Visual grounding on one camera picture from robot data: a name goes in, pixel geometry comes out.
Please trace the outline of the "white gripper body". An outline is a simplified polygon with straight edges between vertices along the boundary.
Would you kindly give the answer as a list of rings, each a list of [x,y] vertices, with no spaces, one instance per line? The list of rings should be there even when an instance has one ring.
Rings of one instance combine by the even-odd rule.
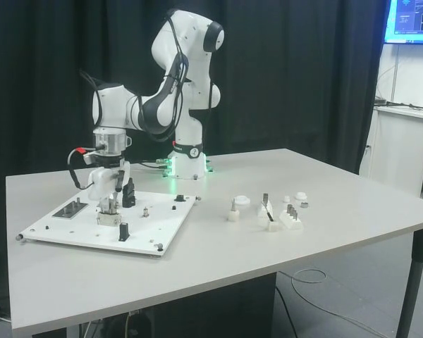
[[[115,172],[109,168],[94,169],[88,177],[88,183],[92,184],[87,189],[87,195],[91,201],[100,201],[115,192]]]

